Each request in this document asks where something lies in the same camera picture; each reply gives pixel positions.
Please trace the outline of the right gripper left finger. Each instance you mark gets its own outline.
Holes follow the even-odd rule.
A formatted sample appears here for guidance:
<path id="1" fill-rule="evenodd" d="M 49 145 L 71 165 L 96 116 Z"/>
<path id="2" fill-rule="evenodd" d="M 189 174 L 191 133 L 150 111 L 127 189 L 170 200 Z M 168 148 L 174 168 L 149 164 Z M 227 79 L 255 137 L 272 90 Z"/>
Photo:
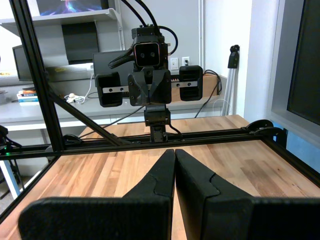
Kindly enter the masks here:
<path id="1" fill-rule="evenodd" d="M 166 150 L 123 197 L 48 197 L 19 215 L 23 240 L 169 240 L 175 152 Z"/>

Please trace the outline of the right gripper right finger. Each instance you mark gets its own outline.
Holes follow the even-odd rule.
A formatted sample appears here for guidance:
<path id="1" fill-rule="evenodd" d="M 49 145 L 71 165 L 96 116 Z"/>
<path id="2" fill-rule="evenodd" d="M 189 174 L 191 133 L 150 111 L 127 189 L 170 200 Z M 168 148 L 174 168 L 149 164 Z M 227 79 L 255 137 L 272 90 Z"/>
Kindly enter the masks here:
<path id="1" fill-rule="evenodd" d="M 317 240 L 318 198 L 254 197 L 182 149 L 176 190 L 189 240 Z"/>

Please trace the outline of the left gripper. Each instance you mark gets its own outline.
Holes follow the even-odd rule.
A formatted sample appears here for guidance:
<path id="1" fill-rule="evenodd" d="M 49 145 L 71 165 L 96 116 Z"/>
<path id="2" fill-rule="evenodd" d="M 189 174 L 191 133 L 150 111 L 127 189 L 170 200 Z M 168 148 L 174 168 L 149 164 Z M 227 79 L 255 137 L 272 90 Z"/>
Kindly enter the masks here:
<path id="1" fill-rule="evenodd" d="M 203 69 L 199 65 L 179 68 L 177 81 L 167 69 L 147 68 L 128 75 L 127 85 L 121 85 L 118 72 L 99 74 L 97 93 L 102 107 L 118 107 L 123 104 L 124 93 L 132 106 L 165 105 L 172 101 L 172 89 L 178 89 L 181 101 L 199 101 L 203 97 Z"/>

